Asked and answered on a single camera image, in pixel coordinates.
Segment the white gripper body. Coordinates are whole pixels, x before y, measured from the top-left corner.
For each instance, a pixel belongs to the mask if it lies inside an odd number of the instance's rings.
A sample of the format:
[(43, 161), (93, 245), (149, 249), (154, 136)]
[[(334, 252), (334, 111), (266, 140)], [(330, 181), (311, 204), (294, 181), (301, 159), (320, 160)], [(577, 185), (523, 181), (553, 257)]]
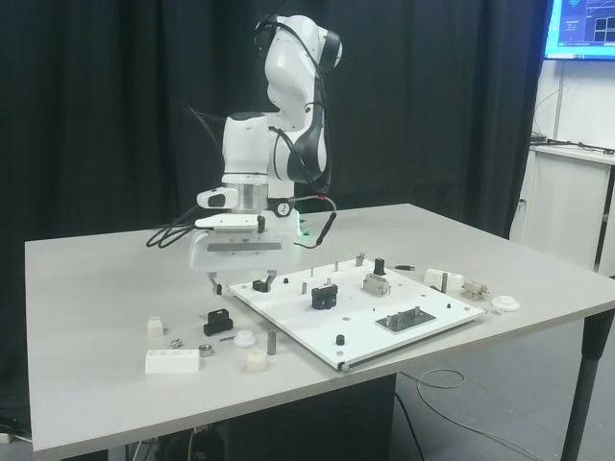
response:
[(199, 272), (280, 271), (295, 264), (295, 231), (219, 233), (192, 236), (189, 265)]

